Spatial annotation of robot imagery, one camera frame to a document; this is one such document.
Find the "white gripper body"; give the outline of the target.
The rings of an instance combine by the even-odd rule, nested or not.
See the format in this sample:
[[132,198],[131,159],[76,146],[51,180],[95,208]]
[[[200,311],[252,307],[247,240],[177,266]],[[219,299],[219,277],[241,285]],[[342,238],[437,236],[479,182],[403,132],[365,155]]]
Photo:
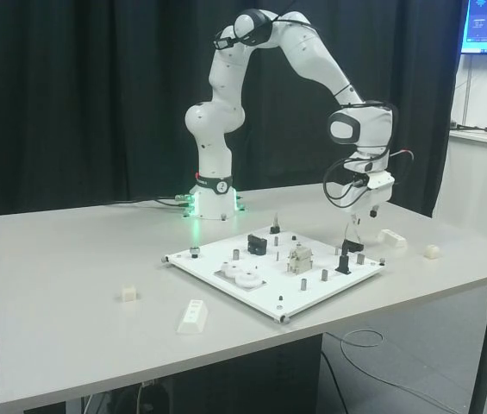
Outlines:
[[370,189],[367,186],[344,185],[341,189],[342,199],[339,208],[348,214],[358,214],[362,211],[369,212],[374,206],[390,200],[392,185],[382,188]]

